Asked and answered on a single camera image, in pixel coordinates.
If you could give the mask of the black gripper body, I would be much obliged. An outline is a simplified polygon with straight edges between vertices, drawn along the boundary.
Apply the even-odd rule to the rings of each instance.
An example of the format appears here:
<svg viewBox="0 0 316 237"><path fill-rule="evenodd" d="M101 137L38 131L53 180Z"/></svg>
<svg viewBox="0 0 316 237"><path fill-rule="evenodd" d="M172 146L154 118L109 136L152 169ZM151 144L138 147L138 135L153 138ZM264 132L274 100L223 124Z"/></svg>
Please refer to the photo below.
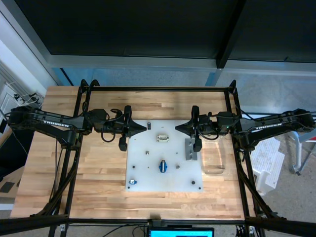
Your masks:
<svg viewBox="0 0 316 237"><path fill-rule="evenodd" d="M130 105L124 107L122 136L119 139L119 149L121 151L127 151L127 138L130 138L130 121L131 121L132 109Z"/></svg>
<svg viewBox="0 0 316 237"><path fill-rule="evenodd" d="M200 152L202 149L202 140L199 137L199 107L194 105L192 107L192 122L193 122L193 137L195 143L193 145L194 152Z"/></svg>

